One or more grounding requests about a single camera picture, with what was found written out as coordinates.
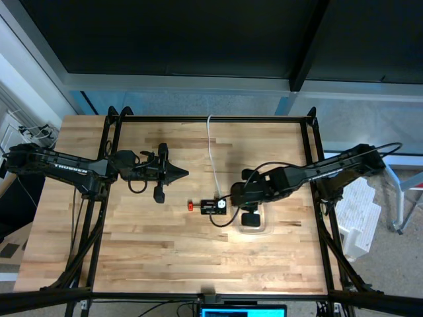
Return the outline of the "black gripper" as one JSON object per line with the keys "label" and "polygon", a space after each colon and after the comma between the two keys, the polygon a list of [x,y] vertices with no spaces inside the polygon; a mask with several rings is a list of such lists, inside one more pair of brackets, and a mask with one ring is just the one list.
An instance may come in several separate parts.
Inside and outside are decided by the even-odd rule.
{"label": "black gripper", "polygon": [[248,229],[259,229],[263,222],[258,208],[263,204],[266,195],[266,175],[252,169],[244,169],[241,178],[245,181],[241,186],[241,224]]}
{"label": "black gripper", "polygon": [[155,181],[157,185],[153,190],[153,198],[156,203],[165,202],[165,193],[163,186],[186,177],[189,172],[183,168],[173,165],[169,160],[169,150],[166,143],[160,143],[158,153],[150,152],[147,156],[146,178],[149,181]]}

